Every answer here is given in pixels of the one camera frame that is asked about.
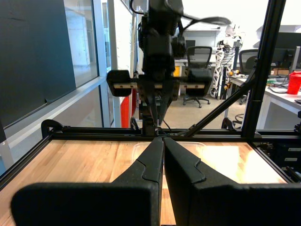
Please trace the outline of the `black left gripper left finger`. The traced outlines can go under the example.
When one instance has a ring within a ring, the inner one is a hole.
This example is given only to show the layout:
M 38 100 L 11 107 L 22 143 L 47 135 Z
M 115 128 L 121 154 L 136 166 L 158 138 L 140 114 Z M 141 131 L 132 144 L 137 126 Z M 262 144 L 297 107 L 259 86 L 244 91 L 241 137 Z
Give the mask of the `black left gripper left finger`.
M 111 183 L 35 183 L 10 208 L 18 226 L 158 226 L 164 143 L 159 137 Z

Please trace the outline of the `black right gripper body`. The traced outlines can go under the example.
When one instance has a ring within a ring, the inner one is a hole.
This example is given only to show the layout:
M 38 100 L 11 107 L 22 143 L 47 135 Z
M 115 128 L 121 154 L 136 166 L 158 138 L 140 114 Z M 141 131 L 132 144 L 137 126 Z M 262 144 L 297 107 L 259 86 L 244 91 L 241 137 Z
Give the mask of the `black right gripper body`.
M 171 73 L 136 73 L 131 78 L 127 70 L 111 70 L 107 74 L 107 83 L 116 97 L 127 97 L 134 89 L 143 95 L 141 83 L 144 81 L 154 82 L 158 94 L 161 94 L 164 81 L 179 81 L 179 89 L 187 90 L 192 96 L 201 96 L 208 92 L 212 80 L 210 70 L 204 68 L 189 68 L 182 77 L 174 77 Z

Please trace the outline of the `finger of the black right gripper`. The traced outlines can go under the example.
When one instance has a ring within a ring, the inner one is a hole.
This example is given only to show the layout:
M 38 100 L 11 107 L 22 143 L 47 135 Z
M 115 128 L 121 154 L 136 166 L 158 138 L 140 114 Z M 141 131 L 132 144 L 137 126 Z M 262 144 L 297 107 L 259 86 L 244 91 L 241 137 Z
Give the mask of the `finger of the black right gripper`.
M 160 108 L 158 110 L 158 119 L 164 120 L 165 114 L 171 102 L 177 100 L 179 90 L 179 81 L 164 81 L 161 91 Z
M 141 91 L 143 93 L 144 102 L 150 109 L 152 118 L 157 117 L 157 107 L 155 98 L 155 85 L 152 81 L 144 81 L 141 83 Z

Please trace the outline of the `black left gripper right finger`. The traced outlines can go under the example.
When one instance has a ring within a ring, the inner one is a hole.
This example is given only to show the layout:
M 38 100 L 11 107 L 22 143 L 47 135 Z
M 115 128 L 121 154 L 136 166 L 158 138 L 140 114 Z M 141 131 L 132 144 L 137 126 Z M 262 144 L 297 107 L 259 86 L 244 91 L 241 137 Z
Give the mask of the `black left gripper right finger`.
M 298 226 L 300 184 L 239 184 L 171 138 L 165 175 L 178 226 Z

